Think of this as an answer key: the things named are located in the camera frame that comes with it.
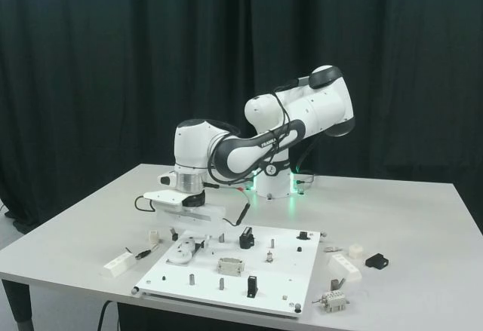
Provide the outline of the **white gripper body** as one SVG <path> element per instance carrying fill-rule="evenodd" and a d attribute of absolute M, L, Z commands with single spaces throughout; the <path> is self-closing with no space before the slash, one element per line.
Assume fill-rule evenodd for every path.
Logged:
<path fill-rule="evenodd" d="M 169 228 L 193 232 L 224 232 L 226 208 L 206 204 L 200 207 L 182 207 L 181 209 L 156 207 L 156 215 Z"/>

